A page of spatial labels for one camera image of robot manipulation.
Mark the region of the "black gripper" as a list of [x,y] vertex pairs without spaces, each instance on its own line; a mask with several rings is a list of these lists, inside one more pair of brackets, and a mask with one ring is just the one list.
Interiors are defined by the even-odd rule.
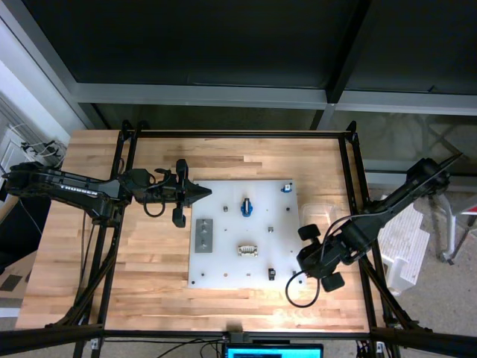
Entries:
[[186,217],[183,214],[183,208],[189,206],[188,187],[194,194],[190,198],[190,204],[204,199],[212,194],[212,190],[196,183],[190,183],[189,167],[185,159],[179,159],[176,162],[176,172],[173,174],[171,170],[155,169],[156,173],[162,175],[162,180],[156,182],[154,189],[154,197],[158,203],[162,205],[162,212],[165,211],[166,204],[175,204],[172,210],[172,222],[178,228],[186,226]]
[[325,239],[320,242],[320,231],[316,224],[309,224],[299,229],[299,237],[311,243],[300,250],[297,261],[307,277],[319,280],[326,292],[332,292],[344,286],[344,279],[337,265],[348,254],[344,244],[337,239]]

